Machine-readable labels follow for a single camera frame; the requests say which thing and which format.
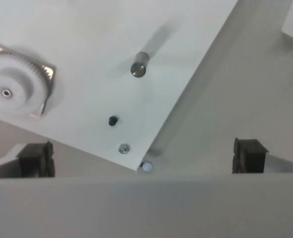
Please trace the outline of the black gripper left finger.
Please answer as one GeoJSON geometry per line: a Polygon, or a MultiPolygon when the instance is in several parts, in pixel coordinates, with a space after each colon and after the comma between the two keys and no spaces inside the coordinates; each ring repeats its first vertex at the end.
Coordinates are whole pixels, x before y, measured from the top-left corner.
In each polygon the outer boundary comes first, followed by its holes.
{"type": "Polygon", "coordinates": [[[0,179],[54,178],[54,147],[50,141],[15,145],[0,158],[0,179]]]}

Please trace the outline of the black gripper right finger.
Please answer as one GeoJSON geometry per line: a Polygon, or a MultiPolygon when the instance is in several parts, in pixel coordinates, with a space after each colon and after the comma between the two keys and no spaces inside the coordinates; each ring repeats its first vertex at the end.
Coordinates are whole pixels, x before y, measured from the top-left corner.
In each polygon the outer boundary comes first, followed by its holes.
{"type": "Polygon", "coordinates": [[[233,174],[293,173],[293,162],[271,155],[257,139],[235,138],[233,174]]]}

